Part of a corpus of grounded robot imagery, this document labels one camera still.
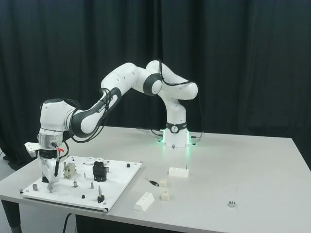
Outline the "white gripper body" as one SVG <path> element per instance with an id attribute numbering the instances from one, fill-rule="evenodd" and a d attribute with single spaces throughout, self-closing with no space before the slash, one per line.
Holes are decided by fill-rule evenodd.
<path id="1" fill-rule="evenodd" d="M 38 158 L 39 169 L 48 181 L 53 183 L 60 181 L 60 173 L 58 172 L 57 176 L 55 176 L 56 162 L 55 158 L 48 159 L 40 156 Z"/>

